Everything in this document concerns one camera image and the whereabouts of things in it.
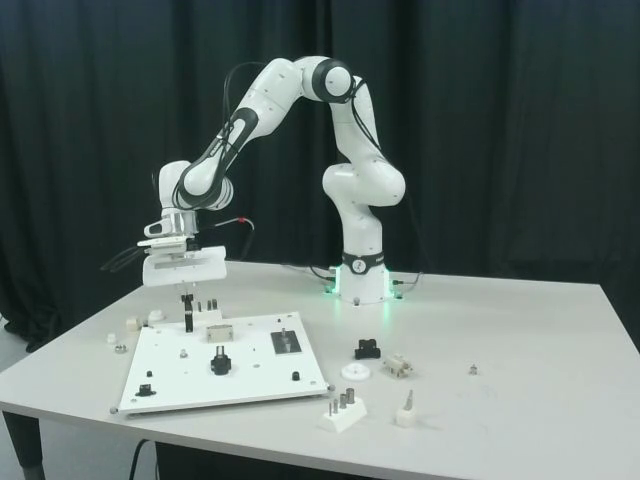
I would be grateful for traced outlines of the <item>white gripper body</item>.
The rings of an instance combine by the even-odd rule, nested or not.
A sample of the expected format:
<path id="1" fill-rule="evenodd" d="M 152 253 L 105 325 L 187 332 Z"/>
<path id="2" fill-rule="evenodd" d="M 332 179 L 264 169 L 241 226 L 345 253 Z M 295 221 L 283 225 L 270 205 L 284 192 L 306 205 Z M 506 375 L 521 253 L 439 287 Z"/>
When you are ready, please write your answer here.
<path id="1" fill-rule="evenodd" d="M 152 253 L 143 262 L 143 284 L 156 287 L 224 279 L 227 276 L 225 260 L 224 246 L 181 253 Z"/>

